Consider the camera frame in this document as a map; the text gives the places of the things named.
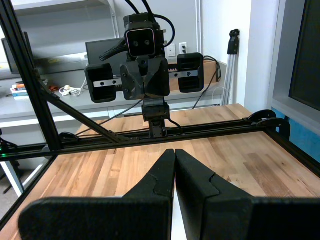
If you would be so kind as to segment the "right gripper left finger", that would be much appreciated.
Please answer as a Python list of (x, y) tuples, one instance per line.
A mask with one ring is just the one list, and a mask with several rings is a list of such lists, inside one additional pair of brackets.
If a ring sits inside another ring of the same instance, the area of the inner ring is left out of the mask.
[(169, 240), (175, 151), (166, 150), (123, 197), (48, 197), (18, 218), (23, 240)]

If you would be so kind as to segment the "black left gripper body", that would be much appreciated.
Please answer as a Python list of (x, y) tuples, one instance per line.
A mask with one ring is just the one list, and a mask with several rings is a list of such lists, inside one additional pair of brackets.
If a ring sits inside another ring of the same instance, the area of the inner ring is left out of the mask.
[[(148, 72), (148, 56), (139, 56), (135, 61), (139, 65), (143, 82)], [(204, 57), (202, 54), (186, 53), (177, 57), (176, 64), (168, 63), (169, 85), (172, 79), (178, 81), (181, 93), (196, 93), (204, 88)], [(94, 103), (112, 102), (117, 98), (117, 92), (123, 92), (121, 72), (119, 78), (114, 78), (112, 66), (109, 63), (92, 64), (85, 68), (91, 100)]]

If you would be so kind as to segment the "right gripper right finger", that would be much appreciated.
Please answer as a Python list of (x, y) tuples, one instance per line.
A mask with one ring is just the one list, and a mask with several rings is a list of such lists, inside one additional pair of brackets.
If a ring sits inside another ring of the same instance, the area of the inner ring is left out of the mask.
[(317, 240), (318, 198), (254, 197), (182, 149), (176, 189), (189, 240)]

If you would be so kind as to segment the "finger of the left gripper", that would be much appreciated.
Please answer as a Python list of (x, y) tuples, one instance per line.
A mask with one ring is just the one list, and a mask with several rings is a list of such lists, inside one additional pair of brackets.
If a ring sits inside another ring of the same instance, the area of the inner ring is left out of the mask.
[(126, 62), (120, 67), (124, 98), (127, 101), (146, 98), (144, 80), (137, 61)]
[(170, 78), (166, 58), (148, 60), (148, 70), (144, 79), (145, 95), (151, 98), (167, 97), (170, 94)]

